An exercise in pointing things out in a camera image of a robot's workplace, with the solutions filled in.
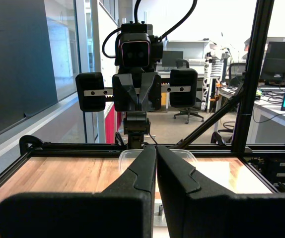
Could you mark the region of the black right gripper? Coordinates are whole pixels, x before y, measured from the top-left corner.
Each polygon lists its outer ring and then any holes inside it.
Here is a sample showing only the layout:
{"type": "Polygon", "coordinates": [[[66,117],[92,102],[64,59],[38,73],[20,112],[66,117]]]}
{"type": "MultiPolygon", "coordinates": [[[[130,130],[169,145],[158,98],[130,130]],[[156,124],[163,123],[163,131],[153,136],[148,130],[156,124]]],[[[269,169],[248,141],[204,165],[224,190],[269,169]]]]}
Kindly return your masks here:
{"type": "Polygon", "coordinates": [[[113,102],[118,112],[158,111],[163,93],[169,93],[170,105],[188,108],[196,103],[198,74],[194,69],[173,69],[170,77],[161,79],[157,72],[115,74],[112,87],[105,87],[100,72],[82,73],[76,77],[80,109],[100,112],[106,102],[113,102]]]}

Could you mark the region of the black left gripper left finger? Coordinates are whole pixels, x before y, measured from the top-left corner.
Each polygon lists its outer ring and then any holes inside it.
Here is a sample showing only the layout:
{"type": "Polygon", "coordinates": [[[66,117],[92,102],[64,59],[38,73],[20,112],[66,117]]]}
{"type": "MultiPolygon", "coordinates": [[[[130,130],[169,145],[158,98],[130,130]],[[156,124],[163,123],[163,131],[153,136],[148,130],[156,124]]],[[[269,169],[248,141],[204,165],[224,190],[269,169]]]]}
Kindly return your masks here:
{"type": "Polygon", "coordinates": [[[100,193],[19,193],[0,203],[2,238],[150,238],[156,148],[100,193]]]}

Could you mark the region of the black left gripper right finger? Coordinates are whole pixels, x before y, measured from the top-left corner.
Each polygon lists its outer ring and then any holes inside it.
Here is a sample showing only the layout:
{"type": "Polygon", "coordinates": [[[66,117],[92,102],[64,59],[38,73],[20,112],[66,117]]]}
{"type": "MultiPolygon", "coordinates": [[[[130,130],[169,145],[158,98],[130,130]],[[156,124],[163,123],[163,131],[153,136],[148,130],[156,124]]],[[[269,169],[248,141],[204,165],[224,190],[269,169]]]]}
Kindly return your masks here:
{"type": "Polygon", "coordinates": [[[172,238],[285,238],[285,193],[236,194],[165,146],[157,179],[172,238]]]}

